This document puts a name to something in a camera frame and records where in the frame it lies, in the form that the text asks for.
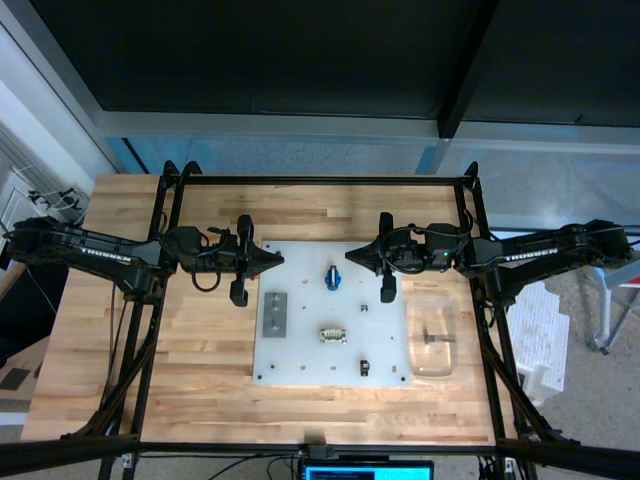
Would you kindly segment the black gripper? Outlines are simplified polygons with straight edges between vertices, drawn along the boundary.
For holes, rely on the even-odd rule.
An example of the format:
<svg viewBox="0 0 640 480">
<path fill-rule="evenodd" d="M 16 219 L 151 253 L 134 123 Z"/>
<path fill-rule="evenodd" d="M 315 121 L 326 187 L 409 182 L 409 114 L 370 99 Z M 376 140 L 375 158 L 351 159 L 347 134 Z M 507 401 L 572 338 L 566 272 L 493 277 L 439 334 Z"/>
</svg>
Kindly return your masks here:
<svg viewBox="0 0 640 480">
<path fill-rule="evenodd" d="M 241 215 L 237 221 L 236 233 L 225 232 L 220 245 L 214 248 L 214 265 L 220 273 L 233 273 L 235 279 L 230 284 L 229 297 L 235 306 L 248 305 L 248 292 L 245 280 L 249 276 L 249 263 L 252 258 L 252 277 L 284 263 L 279 253 L 264 250 L 253 243 L 254 224 L 249 215 Z"/>
<path fill-rule="evenodd" d="M 379 218 L 379 236 L 371 243 L 345 253 L 345 259 L 374 274 L 382 265 L 382 303 L 392 303 L 397 294 L 395 272 L 407 275 L 421 273 L 425 268 L 425 247 L 412 237 L 421 235 L 417 226 L 410 223 L 394 227 L 393 215 L 382 212 Z"/>
</svg>

